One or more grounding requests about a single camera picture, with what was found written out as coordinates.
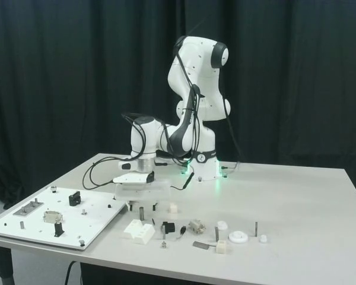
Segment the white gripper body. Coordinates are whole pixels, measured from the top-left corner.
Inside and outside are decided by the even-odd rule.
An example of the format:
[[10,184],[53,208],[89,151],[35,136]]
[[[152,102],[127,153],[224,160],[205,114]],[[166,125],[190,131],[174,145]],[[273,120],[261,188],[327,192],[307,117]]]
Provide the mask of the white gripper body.
[[114,198],[127,202],[159,202],[169,200],[171,181],[157,179],[151,183],[123,183],[115,187]]

